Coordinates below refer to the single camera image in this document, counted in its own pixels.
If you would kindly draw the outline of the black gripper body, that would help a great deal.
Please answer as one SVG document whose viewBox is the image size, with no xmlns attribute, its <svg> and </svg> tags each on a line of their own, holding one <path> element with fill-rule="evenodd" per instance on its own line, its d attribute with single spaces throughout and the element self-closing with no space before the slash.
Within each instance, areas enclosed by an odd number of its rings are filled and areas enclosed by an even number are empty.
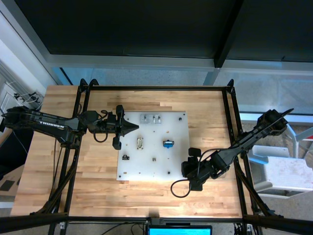
<svg viewBox="0 0 313 235">
<path fill-rule="evenodd" d="M 123 127 L 123 118 L 125 112 L 122 105 L 117 105 L 115 115 L 112 112 L 109 112 L 107 118 L 107 133 L 115 134 L 115 137 L 112 140 L 112 145 L 115 150 L 121 149 L 120 136 L 122 135 Z"/>
<path fill-rule="evenodd" d="M 202 191 L 202 185 L 199 180 L 200 165 L 202 161 L 201 150 L 198 148 L 189 148 L 189 187 L 191 191 Z"/>
</svg>

